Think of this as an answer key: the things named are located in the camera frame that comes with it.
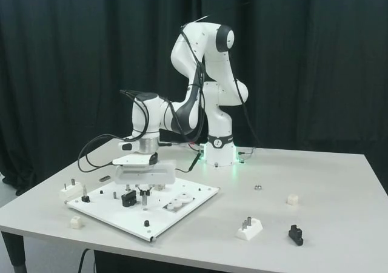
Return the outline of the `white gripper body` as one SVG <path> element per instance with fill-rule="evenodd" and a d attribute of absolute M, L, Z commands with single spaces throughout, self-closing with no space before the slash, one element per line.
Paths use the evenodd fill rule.
<path fill-rule="evenodd" d="M 114 181 L 118 184 L 173 184 L 175 160 L 162 160 L 151 166 L 117 166 Z"/>

